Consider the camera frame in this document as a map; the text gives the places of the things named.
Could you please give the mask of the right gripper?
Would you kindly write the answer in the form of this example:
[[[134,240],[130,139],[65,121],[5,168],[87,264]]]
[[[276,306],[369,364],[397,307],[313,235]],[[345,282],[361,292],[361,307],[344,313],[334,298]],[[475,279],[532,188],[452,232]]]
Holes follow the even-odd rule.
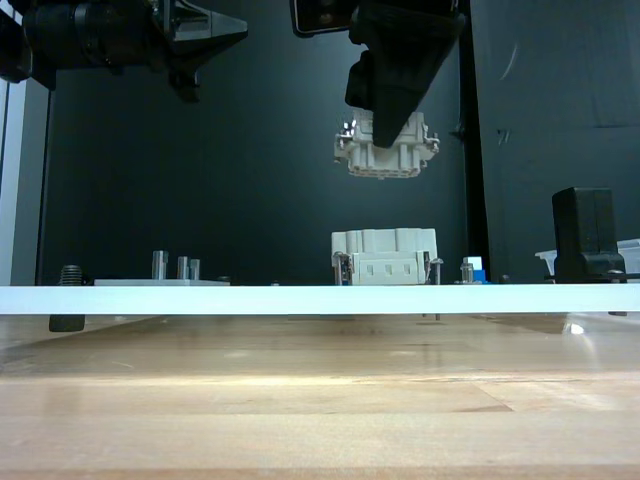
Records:
[[[351,42],[367,49],[350,68],[345,102],[373,114],[373,143],[389,148],[418,109],[466,18],[457,0],[357,2],[359,10],[370,7],[413,11],[357,12],[349,29]]]

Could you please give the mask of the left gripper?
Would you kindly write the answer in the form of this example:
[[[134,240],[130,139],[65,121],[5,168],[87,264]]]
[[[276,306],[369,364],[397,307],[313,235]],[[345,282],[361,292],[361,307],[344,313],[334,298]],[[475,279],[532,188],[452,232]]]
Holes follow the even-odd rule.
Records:
[[[165,72],[184,103],[199,101],[198,60],[211,39],[213,11],[195,1],[148,1],[147,67]]]

